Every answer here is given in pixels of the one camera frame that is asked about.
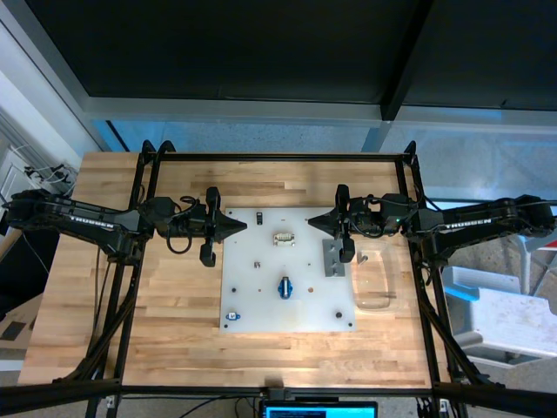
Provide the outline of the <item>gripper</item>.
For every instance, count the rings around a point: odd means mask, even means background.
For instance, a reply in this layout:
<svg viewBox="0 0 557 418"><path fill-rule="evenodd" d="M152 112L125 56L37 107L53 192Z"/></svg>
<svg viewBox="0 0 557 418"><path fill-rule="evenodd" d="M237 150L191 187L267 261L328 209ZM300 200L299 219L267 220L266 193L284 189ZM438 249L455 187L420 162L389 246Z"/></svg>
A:
<svg viewBox="0 0 557 418"><path fill-rule="evenodd" d="M212 186L206 191L205 204L198 203L191 211L191 236L204 240L199 251L199 259L204 266L215 266L216 264L213 244L217 240L220 203L221 196L218 188ZM223 239L243 232L247 228L245 222L236 218L234 211L226 211L223 223L229 226L223 231Z"/></svg>
<svg viewBox="0 0 557 418"><path fill-rule="evenodd" d="M349 263L356 254L352 233L357 233L368 239L377 239L378 234L372 234L371 209L368 197L351 198L349 187L339 185L335 194L335 208L338 210L338 231L335 232L335 209L310 218L307 223L335 239L341 240L339 261Z"/></svg>

